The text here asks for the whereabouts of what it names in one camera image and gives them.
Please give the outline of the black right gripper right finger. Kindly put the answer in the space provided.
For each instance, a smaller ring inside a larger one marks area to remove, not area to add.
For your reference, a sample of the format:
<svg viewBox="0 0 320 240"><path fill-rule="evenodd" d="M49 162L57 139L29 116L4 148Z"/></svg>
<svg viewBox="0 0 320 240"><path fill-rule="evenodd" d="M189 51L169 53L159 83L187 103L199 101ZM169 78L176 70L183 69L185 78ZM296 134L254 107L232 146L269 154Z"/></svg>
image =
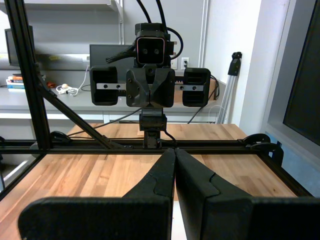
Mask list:
<svg viewBox="0 0 320 240"><path fill-rule="evenodd" d="M182 149L176 189L189 240L317 240L320 200L255 197Z"/></svg>

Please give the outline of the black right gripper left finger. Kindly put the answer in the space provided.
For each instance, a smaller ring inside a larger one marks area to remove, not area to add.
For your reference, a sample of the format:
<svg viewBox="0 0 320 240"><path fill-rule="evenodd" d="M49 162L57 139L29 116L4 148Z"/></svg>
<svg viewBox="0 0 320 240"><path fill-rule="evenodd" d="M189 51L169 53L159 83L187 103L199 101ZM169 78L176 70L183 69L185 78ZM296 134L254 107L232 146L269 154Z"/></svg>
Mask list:
<svg viewBox="0 0 320 240"><path fill-rule="evenodd" d="M24 240L169 240L175 151L168 149L123 197L46 197L18 217Z"/></svg>

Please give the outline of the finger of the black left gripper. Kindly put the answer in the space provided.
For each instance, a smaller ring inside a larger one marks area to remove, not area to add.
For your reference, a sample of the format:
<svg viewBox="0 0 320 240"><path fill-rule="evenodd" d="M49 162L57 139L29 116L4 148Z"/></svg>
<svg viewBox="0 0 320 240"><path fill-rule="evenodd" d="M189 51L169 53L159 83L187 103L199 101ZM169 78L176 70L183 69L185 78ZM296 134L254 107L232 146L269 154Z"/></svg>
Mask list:
<svg viewBox="0 0 320 240"><path fill-rule="evenodd" d="M145 108L150 103L150 88L144 68L130 68L126 72L126 104Z"/></svg>
<svg viewBox="0 0 320 240"><path fill-rule="evenodd" d="M171 108L174 104L175 71L171 68L156 68L150 87L149 102L155 108Z"/></svg>

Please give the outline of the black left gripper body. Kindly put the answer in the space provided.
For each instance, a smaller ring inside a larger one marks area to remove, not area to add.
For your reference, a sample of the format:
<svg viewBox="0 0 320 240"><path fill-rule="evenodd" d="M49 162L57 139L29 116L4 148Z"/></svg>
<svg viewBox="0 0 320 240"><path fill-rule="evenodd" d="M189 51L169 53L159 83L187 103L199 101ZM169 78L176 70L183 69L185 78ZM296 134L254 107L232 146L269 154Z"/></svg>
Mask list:
<svg viewBox="0 0 320 240"><path fill-rule="evenodd" d="M146 80L150 89L158 68L149 65L143 69L145 69ZM127 105L126 74L125 81L119 82L118 71L115 66L92 67L90 69L92 103L97 106L114 106L118 103L119 97L125 97ZM182 92L182 104L186 107L206 106L209 100L210 84L211 72L206 68L188 67L184 70L182 76L177 76L175 72L174 92L176 90ZM146 108L155 107L149 103Z"/></svg>

